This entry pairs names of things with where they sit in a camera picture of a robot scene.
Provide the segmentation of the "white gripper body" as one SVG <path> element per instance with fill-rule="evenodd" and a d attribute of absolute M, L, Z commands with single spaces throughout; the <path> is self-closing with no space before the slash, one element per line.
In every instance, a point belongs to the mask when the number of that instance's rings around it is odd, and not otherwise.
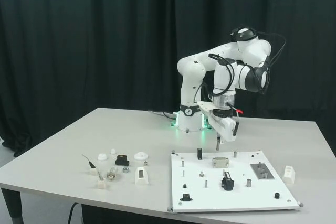
<path fill-rule="evenodd" d="M 236 136 L 234 136 L 234 129 L 236 126 L 236 121 L 230 117 L 226 118 L 216 118 L 214 116 L 209 116 L 209 124 L 212 128 L 220 135 L 220 137 L 225 141 L 235 141 Z"/>

